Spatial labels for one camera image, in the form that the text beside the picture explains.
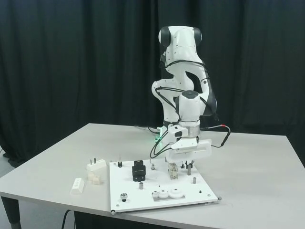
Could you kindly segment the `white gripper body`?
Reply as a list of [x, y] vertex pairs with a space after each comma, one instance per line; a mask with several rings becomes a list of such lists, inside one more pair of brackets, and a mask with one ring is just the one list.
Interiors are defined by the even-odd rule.
[[168, 163], [185, 162], [209, 157], [212, 154], [212, 140], [180, 139], [171, 144], [165, 152]]

